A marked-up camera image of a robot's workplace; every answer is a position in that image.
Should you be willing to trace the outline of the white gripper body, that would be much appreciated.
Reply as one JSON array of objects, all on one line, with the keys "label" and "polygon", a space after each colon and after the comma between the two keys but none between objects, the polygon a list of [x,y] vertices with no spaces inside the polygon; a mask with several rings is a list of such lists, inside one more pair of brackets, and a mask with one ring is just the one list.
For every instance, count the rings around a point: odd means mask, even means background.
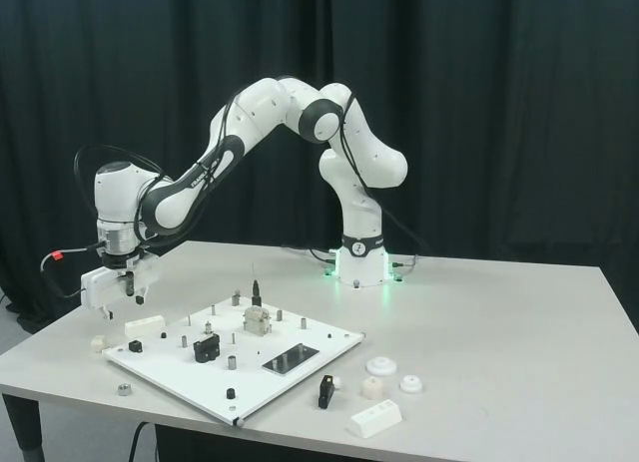
[{"label": "white gripper body", "polygon": [[81,276],[81,304],[87,308],[110,308],[122,301],[135,301],[135,292],[145,288],[146,299],[150,287],[160,278],[160,258],[144,253],[128,261],[123,268],[96,268]]}]

